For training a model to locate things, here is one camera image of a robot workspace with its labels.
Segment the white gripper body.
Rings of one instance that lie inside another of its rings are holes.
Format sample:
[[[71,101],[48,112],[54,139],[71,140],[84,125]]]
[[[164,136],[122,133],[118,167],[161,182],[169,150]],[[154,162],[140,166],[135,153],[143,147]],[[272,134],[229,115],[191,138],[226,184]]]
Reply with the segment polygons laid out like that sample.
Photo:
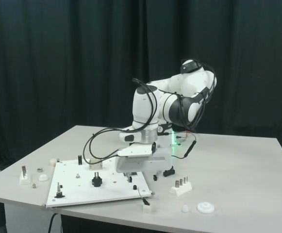
[[[118,173],[158,171],[164,169],[166,160],[163,157],[119,157],[115,169]]]

